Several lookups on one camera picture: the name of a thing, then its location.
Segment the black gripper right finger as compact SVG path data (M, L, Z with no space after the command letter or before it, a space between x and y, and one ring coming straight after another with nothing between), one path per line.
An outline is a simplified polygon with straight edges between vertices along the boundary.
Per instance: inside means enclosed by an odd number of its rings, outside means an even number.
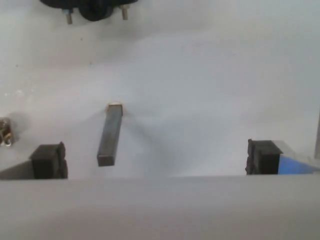
M320 161L296 153L282 140L248 140L247 175L318 174Z

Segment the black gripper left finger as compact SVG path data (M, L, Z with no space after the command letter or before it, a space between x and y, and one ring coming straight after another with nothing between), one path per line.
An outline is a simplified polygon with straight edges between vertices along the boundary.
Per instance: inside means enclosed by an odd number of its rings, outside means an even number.
M0 171L2 180L57 180L68 178L66 147L58 144L41 144L29 160Z

